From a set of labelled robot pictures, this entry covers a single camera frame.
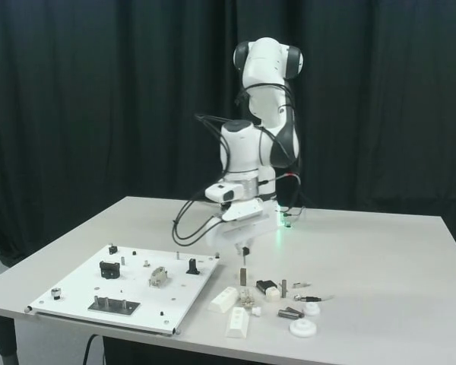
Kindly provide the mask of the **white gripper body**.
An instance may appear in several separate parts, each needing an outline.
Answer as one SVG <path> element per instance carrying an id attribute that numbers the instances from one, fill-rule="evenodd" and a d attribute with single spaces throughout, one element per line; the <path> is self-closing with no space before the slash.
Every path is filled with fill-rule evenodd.
<path id="1" fill-rule="evenodd" d="M 275 231 L 278 221 L 277 211 L 269 211 L 242 221 L 223 221 L 215 216 L 207 223 L 206 242 L 211 247 L 225 247 L 234 245 L 239 240 L 253 240 L 257 236 Z"/>

